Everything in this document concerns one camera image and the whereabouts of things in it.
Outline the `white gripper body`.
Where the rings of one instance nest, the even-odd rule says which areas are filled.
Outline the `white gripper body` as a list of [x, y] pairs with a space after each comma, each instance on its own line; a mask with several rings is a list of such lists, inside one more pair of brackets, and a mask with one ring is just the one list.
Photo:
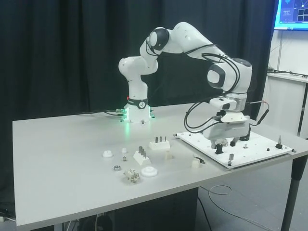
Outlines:
[[211, 140], [241, 137], [248, 134], [249, 119], [236, 123], [222, 123], [218, 119], [209, 119], [203, 124], [203, 136]]

